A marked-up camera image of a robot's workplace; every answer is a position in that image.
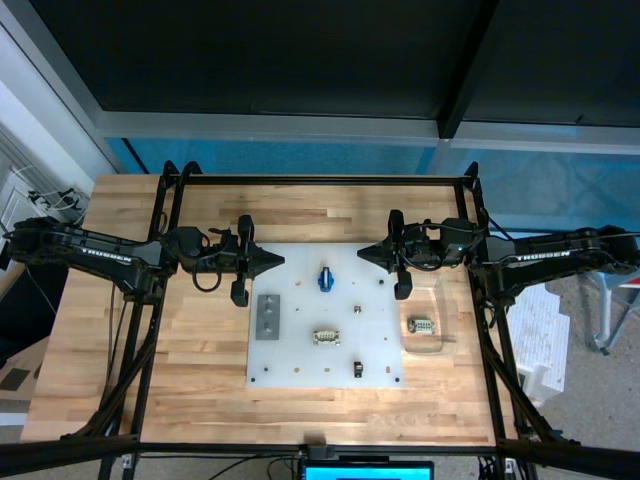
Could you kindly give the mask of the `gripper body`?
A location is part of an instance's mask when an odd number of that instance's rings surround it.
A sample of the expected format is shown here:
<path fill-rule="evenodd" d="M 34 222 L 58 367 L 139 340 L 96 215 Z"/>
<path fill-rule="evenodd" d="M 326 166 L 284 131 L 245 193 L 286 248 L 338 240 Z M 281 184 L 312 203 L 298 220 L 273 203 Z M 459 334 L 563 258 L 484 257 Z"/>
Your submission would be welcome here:
<path fill-rule="evenodd" d="M 391 210 L 388 220 L 390 273 L 396 274 L 396 300 L 407 300 L 413 290 L 411 268 L 431 272 L 441 267 L 441 250 L 428 236 L 430 223 L 406 225 L 400 210 Z"/>
<path fill-rule="evenodd" d="M 221 233 L 219 255 L 215 259 L 216 274 L 222 278 L 223 274 L 235 274 L 236 279 L 231 283 L 230 298 L 235 306 L 249 304 L 249 292 L 246 281 L 250 278 L 249 263 L 251 248 L 254 245 L 255 227 L 250 215 L 242 215 L 238 219 L 237 233 L 230 229 Z"/>

